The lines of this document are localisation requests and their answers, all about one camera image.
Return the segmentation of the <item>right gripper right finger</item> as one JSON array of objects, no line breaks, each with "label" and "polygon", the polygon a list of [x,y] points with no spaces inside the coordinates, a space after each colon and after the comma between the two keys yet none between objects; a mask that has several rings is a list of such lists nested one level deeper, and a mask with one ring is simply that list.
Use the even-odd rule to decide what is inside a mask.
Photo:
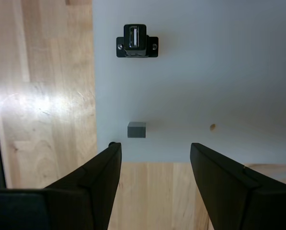
[{"label": "right gripper right finger", "polygon": [[286,230],[286,184],[200,143],[190,161],[214,229]]}]

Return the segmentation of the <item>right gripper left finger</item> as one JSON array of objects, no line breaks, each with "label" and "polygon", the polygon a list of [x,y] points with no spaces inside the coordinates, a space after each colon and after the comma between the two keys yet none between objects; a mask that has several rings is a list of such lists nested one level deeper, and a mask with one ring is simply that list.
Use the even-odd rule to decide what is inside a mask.
[{"label": "right gripper left finger", "polygon": [[121,143],[109,146],[42,189],[0,189],[0,230],[106,230],[122,163]]}]

